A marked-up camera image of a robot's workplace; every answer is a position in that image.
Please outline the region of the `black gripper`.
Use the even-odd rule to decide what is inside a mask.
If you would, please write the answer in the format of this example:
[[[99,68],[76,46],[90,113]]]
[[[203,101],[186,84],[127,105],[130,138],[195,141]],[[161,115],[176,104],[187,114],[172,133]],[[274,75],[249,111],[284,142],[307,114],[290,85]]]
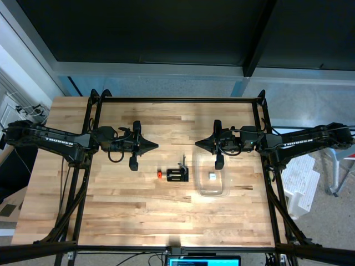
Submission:
[[[158,144],[145,139],[141,135],[141,123],[138,120],[133,122],[132,130],[125,127],[119,127],[118,129],[124,132],[124,135],[119,137],[120,151],[123,153],[131,153],[131,157],[129,158],[129,168],[132,171],[137,171],[139,166],[138,156],[142,156],[149,151],[157,149],[159,146]]]
[[[216,155],[216,170],[223,169],[225,164],[224,155],[234,157],[240,154],[240,140],[234,135],[234,132],[238,132],[234,126],[230,129],[223,129],[222,122],[215,120],[214,133],[208,138],[195,142],[197,147]]]

